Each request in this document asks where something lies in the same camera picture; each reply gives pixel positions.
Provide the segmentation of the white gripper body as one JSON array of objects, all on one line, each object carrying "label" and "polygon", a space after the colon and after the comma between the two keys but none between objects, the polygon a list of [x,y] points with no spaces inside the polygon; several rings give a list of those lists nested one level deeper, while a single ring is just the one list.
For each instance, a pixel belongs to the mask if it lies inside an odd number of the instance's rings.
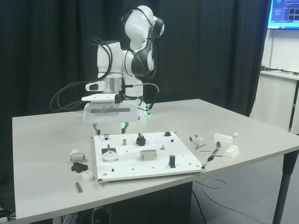
[{"label": "white gripper body", "polygon": [[84,108],[85,123],[132,122],[138,120],[137,105],[133,101],[119,104],[87,103]]}]

